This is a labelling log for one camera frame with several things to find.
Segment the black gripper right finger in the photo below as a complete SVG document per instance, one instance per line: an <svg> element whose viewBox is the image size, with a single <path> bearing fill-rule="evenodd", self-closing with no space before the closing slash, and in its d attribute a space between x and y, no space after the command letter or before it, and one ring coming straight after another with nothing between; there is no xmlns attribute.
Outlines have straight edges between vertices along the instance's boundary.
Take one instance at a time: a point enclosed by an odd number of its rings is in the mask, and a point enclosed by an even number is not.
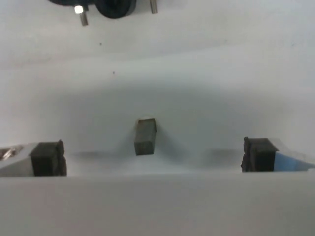
<svg viewBox="0 0 315 236"><path fill-rule="evenodd" d="M244 138L243 172L304 172L315 169L315 158L289 149L278 138Z"/></svg>

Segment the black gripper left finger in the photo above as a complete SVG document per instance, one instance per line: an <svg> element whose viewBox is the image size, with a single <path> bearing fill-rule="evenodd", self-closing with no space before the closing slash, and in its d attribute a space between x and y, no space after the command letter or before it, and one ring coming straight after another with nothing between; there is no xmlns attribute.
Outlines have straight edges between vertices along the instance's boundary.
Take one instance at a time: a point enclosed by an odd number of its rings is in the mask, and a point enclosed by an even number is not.
<svg viewBox="0 0 315 236"><path fill-rule="evenodd" d="M64 143L35 142L0 148L1 177L66 176Z"/></svg>

